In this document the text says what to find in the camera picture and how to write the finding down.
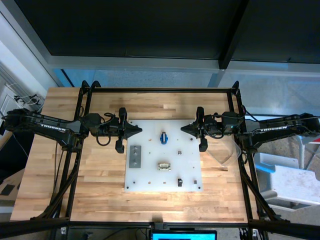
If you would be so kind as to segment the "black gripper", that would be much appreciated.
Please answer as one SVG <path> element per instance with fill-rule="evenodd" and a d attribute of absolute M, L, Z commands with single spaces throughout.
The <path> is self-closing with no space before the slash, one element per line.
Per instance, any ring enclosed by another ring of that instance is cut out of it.
<path fill-rule="evenodd" d="M 121 107 L 118 112 L 118 117 L 113 115 L 112 119 L 108 121 L 107 132 L 110 137 L 118 137 L 118 140 L 115 142 L 116 152 L 124 153 L 125 146 L 123 145 L 123 140 L 141 133 L 142 128 L 136 124 L 127 122 L 127 111 L 124 107 Z"/>
<path fill-rule="evenodd" d="M 204 108 L 198 107 L 196 111 L 197 122 L 192 122 L 180 129 L 182 132 L 196 137 L 200 140 L 199 151 L 205 152 L 208 149 L 208 140 L 206 136 L 214 138 L 217 136 L 217 123 L 213 115 L 205 115 Z"/>

